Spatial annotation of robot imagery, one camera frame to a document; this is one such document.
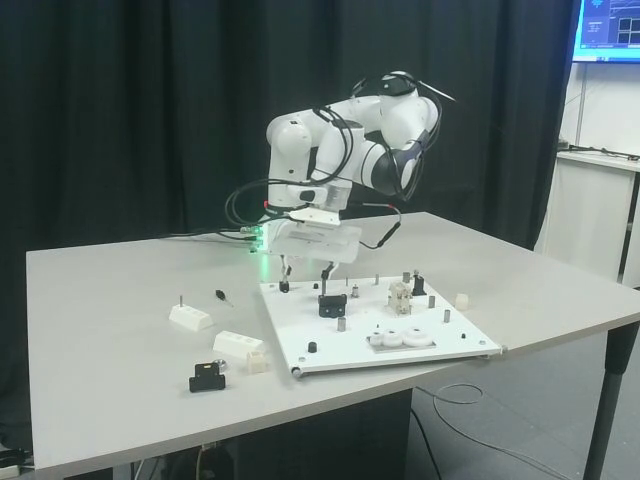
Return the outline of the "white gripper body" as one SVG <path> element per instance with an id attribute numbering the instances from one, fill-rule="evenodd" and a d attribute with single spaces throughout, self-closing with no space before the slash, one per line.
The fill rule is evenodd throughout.
<path id="1" fill-rule="evenodd" d="M 362 229 L 325 228 L 291 220 L 275 220 L 264 228 L 266 251 L 285 257 L 303 257 L 334 263 L 352 263 L 358 255 Z"/>

